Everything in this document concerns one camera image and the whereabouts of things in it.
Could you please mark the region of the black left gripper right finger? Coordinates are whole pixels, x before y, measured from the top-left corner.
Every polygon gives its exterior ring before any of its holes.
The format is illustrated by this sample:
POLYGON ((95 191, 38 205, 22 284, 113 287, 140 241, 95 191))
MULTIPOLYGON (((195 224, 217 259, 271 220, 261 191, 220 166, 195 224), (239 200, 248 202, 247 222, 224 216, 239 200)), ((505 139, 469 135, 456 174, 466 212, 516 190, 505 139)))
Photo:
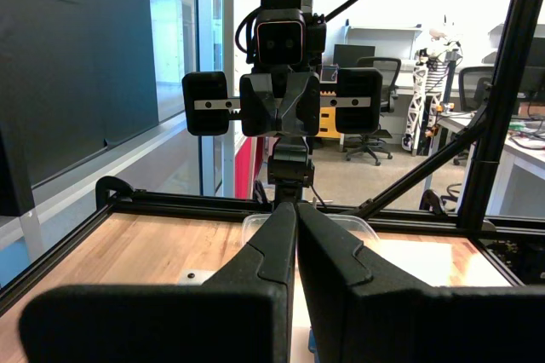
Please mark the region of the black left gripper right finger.
POLYGON ((541 362, 544 290, 434 287, 309 204, 298 267, 323 362, 541 362))

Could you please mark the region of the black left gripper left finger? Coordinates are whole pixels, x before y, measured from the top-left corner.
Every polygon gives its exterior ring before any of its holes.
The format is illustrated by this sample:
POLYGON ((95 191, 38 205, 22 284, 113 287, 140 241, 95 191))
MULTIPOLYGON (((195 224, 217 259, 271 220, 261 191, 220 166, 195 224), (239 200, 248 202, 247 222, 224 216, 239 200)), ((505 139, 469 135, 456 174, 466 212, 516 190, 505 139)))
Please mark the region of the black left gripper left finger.
POLYGON ((295 207, 283 203, 201 285, 68 285, 23 309, 30 362, 286 362, 295 207))

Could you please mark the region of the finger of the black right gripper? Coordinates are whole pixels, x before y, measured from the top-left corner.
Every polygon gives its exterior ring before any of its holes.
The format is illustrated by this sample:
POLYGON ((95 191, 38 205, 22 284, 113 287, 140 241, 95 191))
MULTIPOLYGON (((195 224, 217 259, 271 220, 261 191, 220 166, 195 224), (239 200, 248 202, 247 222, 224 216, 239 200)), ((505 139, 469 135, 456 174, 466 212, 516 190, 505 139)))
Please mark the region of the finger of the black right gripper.
POLYGON ((277 106, 270 73, 245 74, 239 81, 242 131, 246 136, 276 135, 277 106))
POLYGON ((277 112, 278 132, 282 135, 316 135, 320 98, 319 77, 315 72, 289 73, 277 112))

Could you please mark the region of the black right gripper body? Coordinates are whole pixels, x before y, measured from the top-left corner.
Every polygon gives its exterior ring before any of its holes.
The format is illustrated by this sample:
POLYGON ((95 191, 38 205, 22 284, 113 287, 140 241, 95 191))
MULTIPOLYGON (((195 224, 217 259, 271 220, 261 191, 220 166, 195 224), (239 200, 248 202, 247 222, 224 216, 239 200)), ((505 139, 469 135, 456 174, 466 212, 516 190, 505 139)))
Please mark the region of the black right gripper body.
MULTIPOLYGON (((277 112, 286 91, 287 72, 272 75, 277 112)), ((223 135, 229 123, 241 122, 240 97, 227 96, 223 72, 192 72, 182 79, 187 128, 192 135, 223 135)), ((337 73, 332 96, 320 93, 320 109, 336 110, 335 127, 342 134, 366 134, 378 129, 381 108, 382 74, 375 68, 348 68, 337 73)), ((282 135, 274 136, 315 136, 282 135)))

